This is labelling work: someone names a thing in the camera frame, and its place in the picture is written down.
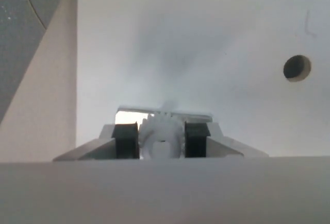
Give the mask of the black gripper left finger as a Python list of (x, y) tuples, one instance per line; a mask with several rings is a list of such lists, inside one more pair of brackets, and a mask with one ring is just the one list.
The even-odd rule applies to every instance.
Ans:
[(55, 160), (115, 160), (139, 158), (138, 124), (105, 124), (98, 138), (71, 149)]

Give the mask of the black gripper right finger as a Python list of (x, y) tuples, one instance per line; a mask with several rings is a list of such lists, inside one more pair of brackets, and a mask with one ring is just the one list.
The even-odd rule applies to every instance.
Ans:
[(185, 158), (265, 158), (268, 154), (225, 136), (218, 123), (185, 123)]

